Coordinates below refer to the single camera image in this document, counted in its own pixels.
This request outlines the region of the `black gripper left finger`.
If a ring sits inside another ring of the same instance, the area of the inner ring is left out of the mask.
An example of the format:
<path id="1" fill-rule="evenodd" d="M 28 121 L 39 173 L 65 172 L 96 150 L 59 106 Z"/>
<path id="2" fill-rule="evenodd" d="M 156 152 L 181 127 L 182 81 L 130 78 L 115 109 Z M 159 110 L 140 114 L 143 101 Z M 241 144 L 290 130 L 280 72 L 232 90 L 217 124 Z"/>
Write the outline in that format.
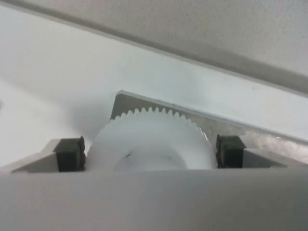
<path id="1" fill-rule="evenodd" d="M 11 172 L 79 172 L 85 162 L 82 136 L 51 139 L 41 151 L 11 163 Z"/>

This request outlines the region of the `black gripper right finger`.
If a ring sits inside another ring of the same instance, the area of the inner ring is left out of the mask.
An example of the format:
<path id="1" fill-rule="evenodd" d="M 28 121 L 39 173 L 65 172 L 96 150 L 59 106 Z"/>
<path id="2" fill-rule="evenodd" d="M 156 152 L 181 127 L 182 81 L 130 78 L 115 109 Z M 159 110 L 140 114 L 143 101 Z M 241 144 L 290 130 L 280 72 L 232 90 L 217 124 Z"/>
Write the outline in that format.
<path id="1" fill-rule="evenodd" d="M 258 153 L 259 148 L 245 136 L 217 135 L 216 159 L 219 168 L 287 167 L 276 157 Z"/>

